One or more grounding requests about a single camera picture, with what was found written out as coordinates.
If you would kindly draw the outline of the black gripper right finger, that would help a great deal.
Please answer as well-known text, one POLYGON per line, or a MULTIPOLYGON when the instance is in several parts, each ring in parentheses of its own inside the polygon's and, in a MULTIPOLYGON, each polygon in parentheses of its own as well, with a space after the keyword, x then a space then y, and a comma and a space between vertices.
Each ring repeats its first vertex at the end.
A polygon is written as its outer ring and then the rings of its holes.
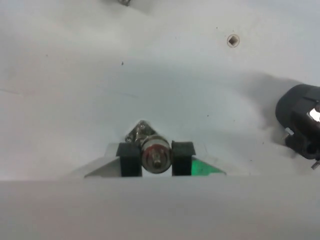
POLYGON ((196 157, 196 150, 191 141, 171 142, 172 175, 173 176, 210 176, 226 175, 221 169, 196 157))

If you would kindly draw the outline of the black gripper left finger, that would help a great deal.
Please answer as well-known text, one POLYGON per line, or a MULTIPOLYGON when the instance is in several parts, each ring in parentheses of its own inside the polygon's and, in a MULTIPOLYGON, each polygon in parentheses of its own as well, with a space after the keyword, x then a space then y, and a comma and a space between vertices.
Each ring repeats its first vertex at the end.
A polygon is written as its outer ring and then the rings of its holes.
POLYGON ((102 158, 89 165, 85 178, 125 178, 141 177, 141 152, 134 143, 111 143, 102 158))

